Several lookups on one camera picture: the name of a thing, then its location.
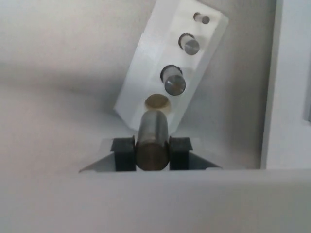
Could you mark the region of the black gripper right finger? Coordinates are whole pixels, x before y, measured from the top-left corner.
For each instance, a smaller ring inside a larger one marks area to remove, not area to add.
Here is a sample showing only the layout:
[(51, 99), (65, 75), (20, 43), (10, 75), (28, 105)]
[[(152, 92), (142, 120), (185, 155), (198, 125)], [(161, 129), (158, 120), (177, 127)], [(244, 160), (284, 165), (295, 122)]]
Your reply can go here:
[(222, 169), (220, 166), (192, 153), (193, 147), (189, 137), (170, 137), (170, 170), (206, 170)]

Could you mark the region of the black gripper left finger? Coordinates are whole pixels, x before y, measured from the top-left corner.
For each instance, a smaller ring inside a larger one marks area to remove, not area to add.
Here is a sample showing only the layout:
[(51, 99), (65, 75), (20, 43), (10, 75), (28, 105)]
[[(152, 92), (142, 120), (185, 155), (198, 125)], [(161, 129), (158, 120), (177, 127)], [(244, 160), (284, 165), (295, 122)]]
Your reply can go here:
[(82, 168), (79, 173), (94, 171), (105, 172), (135, 172), (135, 138), (114, 138), (110, 147), (110, 154), (102, 159)]

